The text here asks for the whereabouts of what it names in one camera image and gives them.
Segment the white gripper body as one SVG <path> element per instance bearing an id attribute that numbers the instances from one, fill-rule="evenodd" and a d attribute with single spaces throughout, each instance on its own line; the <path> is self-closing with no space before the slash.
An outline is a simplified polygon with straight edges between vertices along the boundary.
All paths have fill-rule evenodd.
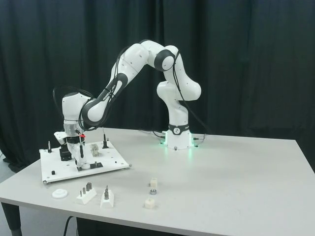
<path id="1" fill-rule="evenodd" d="M 67 143 L 67 148 L 77 162 L 87 162 L 85 143 Z"/>

